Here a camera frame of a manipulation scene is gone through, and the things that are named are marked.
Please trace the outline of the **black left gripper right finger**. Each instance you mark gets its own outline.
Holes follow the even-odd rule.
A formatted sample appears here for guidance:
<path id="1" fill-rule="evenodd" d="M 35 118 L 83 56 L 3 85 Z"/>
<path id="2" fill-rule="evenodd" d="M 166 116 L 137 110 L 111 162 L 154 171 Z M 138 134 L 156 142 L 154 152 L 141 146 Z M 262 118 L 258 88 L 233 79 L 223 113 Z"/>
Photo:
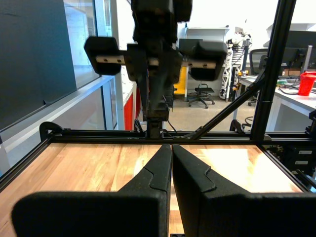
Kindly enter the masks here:
<path id="1" fill-rule="evenodd" d="M 312 193 L 251 193 L 181 147 L 173 184 L 187 237 L 313 237 Z"/>

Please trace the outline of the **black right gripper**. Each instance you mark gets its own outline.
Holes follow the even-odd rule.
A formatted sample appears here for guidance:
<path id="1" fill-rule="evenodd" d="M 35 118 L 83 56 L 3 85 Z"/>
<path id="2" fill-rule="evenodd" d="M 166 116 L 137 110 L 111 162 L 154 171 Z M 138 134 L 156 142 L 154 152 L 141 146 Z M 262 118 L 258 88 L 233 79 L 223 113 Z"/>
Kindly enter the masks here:
<path id="1" fill-rule="evenodd" d="M 125 66 L 129 80 L 139 87 L 143 109 L 151 111 L 166 88 L 178 82 L 182 67 L 192 69 L 196 80 L 216 80 L 228 52 L 223 42 L 200 39 L 180 39 L 178 47 L 150 40 L 121 50 L 111 37 L 89 37 L 84 50 L 97 74 L 114 76 Z"/>

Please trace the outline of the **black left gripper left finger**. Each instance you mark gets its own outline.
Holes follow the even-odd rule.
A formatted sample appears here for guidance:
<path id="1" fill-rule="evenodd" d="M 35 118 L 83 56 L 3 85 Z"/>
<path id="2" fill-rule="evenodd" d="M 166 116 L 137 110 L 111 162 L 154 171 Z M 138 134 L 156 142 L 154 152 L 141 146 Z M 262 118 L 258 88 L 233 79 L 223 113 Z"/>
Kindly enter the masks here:
<path id="1" fill-rule="evenodd" d="M 11 220 L 19 237 L 165 237 L 172 150 L 162 145 L 117 192 L 37 192 L 21 198 Z"/>

